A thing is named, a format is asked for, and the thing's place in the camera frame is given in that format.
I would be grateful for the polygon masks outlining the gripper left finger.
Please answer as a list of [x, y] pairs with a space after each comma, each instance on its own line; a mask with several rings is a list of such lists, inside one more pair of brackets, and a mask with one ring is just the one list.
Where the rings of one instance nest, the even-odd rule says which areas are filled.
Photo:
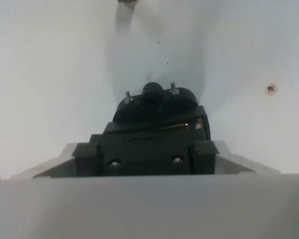
[[12, 176], [13, 179], [56, 179], [98, 175], [99, 143], [69, 143], [61, 154]]

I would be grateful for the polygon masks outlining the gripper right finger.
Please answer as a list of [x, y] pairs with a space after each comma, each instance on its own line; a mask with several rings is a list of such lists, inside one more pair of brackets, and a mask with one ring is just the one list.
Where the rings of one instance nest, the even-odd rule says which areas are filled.
[[232, 153], [225, 141], [195, 141], [191, 148], [195, 174], [280, 174], [281, 172]]

